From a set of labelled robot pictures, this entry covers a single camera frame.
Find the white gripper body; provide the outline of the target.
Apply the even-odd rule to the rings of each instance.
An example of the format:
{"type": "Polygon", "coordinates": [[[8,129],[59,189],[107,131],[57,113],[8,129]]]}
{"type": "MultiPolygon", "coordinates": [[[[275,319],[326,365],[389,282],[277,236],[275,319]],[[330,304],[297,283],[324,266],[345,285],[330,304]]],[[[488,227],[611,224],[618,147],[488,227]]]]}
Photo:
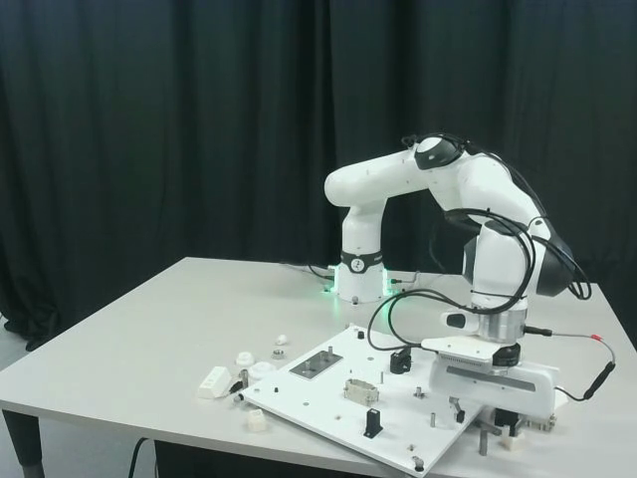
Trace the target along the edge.
{"type": "Polygon", "coordinates": [[[528,361],[491,373],[436,358],[429,387],[438,394],[508,411],[554,411],[559,376],[557,367],[528,361]]]}

